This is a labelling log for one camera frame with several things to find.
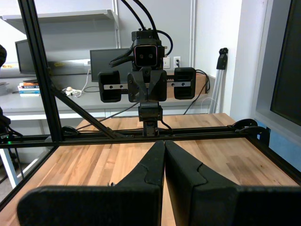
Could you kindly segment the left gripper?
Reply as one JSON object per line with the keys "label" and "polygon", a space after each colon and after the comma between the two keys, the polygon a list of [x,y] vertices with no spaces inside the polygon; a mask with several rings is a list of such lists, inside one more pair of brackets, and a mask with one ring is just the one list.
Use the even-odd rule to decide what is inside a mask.
{"label": "left gripper", "polygon": [[120,82],[119,71],[99,73],[99,91],[101,101],[114,103],[127,94],[131,103],[163,102],[167,99],[167,88],[172,87],[174,98],[179,100],[193,99],[196,89],[196,70],[192,67],[180,67],[168,75],[164,70],[143,68],[131,72],[127,82]]}

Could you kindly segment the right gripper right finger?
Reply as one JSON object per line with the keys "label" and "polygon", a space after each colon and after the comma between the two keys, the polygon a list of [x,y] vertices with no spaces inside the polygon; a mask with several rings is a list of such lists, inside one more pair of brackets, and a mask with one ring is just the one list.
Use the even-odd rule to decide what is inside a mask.
{"label": "right gripper right finger", "polygon": [[298,226],[301,189],[240,186],[166,141],[166,180],[178,226]]}

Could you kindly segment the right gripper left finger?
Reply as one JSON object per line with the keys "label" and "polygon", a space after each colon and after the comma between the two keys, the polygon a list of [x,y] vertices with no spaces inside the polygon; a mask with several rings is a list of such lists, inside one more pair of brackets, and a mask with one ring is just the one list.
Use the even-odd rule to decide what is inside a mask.
{"label": "right gripper left finger", "polygon": [[22,226],[159,226],[164,142],[157,141],[114,186],[43,186],[18,202]]}

